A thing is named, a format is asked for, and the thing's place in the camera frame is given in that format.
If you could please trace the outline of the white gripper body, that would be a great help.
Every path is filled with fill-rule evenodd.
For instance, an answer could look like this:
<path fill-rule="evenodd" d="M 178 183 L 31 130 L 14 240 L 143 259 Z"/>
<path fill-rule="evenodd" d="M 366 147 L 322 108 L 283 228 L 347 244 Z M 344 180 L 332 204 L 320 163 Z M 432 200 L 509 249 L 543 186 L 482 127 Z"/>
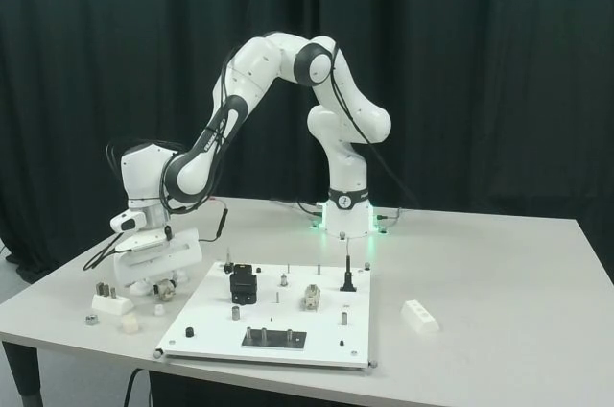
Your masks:
<path fill-rule="evenodd" d="M 116 245 L 113 266 L 116 280 L 122 286 L 172 271 L 201 261 L 199 232 L 189 228 L 172 232 L 167 238 L 164 228 L 141 230 Z"/>

